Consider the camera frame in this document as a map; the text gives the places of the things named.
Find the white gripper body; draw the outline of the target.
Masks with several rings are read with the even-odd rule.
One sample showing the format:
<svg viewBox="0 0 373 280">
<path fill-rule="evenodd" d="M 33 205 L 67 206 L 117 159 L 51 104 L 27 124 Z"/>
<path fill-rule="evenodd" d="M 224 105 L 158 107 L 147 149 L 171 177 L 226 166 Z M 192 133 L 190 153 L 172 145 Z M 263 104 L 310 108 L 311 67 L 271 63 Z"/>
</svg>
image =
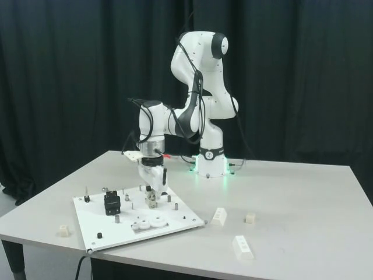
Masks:
<svg viewBox="0 0 373 280">
<path fill-rule="evenodd" d="M 164 167 L 163 166 L 145 166 L 141 164 L 138 168 L 139 175 L 146 183 L 158 193 L 164 192 Z"/>
</svg>

